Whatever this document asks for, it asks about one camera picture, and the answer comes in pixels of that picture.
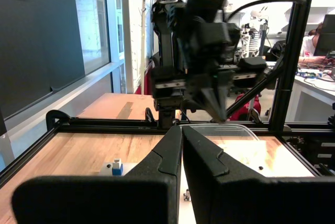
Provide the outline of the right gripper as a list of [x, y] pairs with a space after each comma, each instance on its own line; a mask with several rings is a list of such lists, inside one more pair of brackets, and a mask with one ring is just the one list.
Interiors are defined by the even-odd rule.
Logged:
[[189, 71], [156, 67], [151, 73], [155, 108], [203, 109], [221, 124], [227, 119], [226, 98], [230, 87], [251, 88], [266, 68], [263, 58], [244, 58], [237, 64], [222, 66], [212, 62]]

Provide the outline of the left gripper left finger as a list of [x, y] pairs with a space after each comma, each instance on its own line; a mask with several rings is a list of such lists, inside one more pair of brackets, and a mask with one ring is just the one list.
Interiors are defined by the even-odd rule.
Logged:
[[18, 223], [177, 223], [182, 131], [172, 127], [124, 176], [42, 176], [12, 195]]

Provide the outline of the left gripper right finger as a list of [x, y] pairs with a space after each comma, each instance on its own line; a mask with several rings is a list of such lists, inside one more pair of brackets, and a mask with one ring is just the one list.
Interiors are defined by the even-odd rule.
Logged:
[[192, 127], [183, 164], [197, 223], [334, 223], [334, 177], [265, 177]]

